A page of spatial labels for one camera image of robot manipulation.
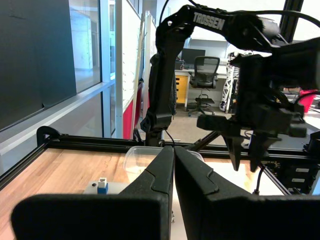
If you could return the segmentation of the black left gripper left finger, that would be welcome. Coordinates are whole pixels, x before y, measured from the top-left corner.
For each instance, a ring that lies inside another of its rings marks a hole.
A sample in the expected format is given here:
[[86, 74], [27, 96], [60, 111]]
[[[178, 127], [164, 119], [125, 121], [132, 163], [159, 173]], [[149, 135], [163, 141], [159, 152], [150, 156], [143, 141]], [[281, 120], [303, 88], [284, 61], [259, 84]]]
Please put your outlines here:
[[119, 194], [39, 194], [11, 213], [18, 240], [168, 240], [174, 150], [164, 147]]

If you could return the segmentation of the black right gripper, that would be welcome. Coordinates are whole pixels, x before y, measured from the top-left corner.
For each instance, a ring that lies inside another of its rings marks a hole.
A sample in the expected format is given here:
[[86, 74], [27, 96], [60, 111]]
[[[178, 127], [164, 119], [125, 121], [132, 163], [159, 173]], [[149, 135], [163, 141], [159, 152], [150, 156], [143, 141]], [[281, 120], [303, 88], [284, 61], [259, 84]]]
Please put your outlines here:
[[278, 134], [293, 138], [307, 135], [304, 110], [281, 93], [281, 78], [273, 73], [270, 57], [240, 54], [230, 64], [239, 68], [235, 112], [230, 118], [203, 114], [198, 117], [196, 125], [222, 134], [235, 171], [240, 167], [244, 137], [240, 133], [230, 133], [241, 129], [254, 131], [249, 158], [250, 171], [255, 172], [268, 148], [281, 140]]

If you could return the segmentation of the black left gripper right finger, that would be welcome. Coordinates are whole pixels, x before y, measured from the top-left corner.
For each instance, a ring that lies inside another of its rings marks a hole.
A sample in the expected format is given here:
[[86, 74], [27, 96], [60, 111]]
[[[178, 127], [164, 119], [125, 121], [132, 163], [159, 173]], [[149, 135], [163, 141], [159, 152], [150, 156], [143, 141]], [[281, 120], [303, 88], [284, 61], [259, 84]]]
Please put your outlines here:
[[177, 146], [175, 186], [190, 240], [317, 240], [320, 199], [258, 196], [216, 173]]

